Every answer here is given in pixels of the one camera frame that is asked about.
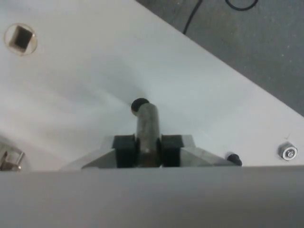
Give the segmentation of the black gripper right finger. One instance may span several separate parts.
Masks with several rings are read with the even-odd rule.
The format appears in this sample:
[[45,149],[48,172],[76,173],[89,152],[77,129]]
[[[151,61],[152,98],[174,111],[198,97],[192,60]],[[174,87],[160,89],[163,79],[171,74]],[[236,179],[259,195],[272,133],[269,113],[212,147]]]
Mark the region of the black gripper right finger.
[[191,135],[162,135],[161,161],[163,167],[241,166],[237,154],[217,156],[197,147]]

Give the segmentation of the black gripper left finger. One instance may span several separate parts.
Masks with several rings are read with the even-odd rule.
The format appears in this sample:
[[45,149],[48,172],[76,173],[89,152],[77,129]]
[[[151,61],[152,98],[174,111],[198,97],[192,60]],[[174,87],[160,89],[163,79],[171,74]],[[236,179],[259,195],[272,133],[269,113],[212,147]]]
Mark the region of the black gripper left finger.
[[135,135],[106,136],[100,148],[70,162],[61,170],[133,168],[136,155]]

